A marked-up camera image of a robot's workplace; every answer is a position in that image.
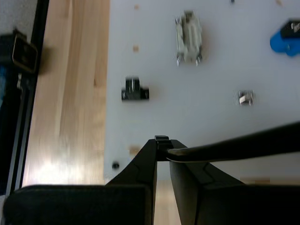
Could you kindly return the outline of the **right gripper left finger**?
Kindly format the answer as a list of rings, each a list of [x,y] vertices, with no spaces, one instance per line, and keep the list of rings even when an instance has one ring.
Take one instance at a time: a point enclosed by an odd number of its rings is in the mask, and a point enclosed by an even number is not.
[[[105,185],[33,185],[4,202],[7,225],[151,225],[157,142],[150,139]]]

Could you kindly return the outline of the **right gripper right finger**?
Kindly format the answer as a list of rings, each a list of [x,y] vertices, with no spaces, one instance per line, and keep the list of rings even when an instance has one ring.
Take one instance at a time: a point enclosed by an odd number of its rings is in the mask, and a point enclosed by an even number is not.
[[[182,223],[299,224],[299,186],[247,185],[213,165],[215,161],[257,158],[299,149],[295,141],[286,140],[230,140],[190,149],[172,140],[171,178]]]

